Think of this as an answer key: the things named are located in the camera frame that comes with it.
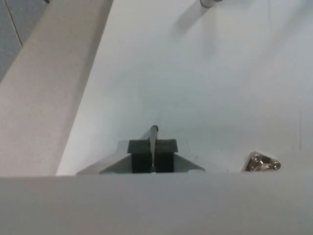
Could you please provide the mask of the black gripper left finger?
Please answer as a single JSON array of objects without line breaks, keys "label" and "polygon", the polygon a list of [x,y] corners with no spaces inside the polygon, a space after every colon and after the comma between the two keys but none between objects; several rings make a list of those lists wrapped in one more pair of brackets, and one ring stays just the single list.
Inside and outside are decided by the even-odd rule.
[{"label": "black gripper left finger", "polygon": [[102,160],[99,173],[151,173],[152,165],[153,158],[148,140],[119,141],[116,151]]}]

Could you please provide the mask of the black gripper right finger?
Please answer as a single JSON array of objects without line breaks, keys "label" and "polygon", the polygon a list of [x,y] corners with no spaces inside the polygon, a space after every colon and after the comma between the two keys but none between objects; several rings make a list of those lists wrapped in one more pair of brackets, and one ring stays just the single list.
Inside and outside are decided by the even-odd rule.
[{"label": "black gripper right finger", "polygon": [[177,140],[157,140],[154,153],[156,173],[205,172],[205,168],[196,164],[191,153],[179,151]]}]

